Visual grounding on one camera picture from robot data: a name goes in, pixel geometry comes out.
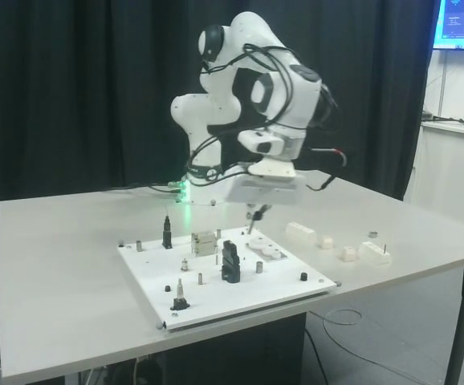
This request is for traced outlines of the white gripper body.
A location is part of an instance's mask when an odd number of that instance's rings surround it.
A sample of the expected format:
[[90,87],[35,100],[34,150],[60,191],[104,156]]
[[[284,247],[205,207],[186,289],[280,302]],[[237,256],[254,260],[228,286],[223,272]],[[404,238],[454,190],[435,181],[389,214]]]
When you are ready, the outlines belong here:
[[236,176],[225,193],[225,201],[249,205],[296,205],[305,188],[305,177],[265,178]]

